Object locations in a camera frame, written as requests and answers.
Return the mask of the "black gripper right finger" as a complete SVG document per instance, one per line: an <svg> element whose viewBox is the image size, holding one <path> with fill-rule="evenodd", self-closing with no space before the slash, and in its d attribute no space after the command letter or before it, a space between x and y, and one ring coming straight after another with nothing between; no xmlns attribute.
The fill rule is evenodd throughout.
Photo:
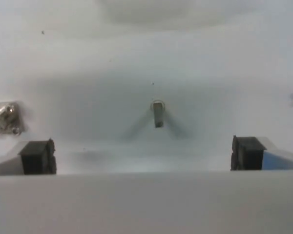
<svg viewBox="0 0 293 234"><path fill-rule="evenodd" d="M267 137L234 135L230 169L293 170L293 153L276 147Z"/></svg>

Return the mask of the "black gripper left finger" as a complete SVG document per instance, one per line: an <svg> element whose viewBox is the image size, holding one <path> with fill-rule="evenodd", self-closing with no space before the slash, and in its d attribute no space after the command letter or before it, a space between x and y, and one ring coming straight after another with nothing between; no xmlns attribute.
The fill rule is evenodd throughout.
<svg viewBox="0 0 293 234"><path fill-rule="evenodd" d="M57 163L52 139L21 141L0 156L0 176L55 175Z"/></svg>

